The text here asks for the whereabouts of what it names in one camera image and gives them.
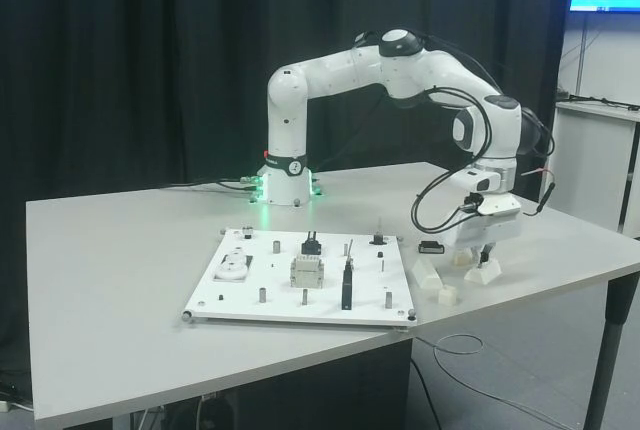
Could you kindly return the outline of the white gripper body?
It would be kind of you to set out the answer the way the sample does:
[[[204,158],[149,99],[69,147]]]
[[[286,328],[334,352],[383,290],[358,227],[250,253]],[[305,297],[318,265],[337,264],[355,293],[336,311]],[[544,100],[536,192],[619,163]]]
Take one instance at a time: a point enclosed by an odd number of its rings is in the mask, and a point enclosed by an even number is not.
[[[454,250],[484,247],[517,237],[521,232],[518,215],[475,216],[460,219],[447,231],[447,248]]]

